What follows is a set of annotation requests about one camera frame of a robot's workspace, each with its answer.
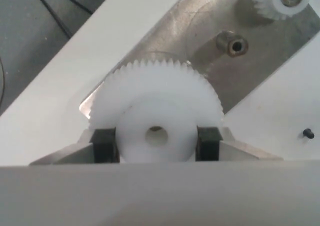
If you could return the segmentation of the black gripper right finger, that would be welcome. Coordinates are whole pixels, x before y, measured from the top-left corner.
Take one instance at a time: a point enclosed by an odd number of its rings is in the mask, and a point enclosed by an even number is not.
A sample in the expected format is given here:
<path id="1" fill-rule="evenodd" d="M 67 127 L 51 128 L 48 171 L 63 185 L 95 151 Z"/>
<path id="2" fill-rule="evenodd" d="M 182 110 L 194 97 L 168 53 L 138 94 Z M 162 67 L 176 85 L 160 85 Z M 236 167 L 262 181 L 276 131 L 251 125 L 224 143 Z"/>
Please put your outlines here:
<path id="1" fill-rule="evenodd" d="M 229 127 L 199 127 L 197 162 L 282 161 L 283 158 L 237 140 Z"/>

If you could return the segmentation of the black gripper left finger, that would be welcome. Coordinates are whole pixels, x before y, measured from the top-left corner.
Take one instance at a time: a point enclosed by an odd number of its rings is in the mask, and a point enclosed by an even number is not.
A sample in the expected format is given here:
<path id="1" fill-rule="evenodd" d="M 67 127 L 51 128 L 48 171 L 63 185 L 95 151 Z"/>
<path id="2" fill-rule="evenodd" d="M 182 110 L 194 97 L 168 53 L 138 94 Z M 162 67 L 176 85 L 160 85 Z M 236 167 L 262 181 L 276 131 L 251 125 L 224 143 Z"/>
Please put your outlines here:
<path id="1" fill-rule="evenodd" d="M 31 165 L 119 164 L 116 129 L 86 129 L 79 140 L 50 153 Z"/>

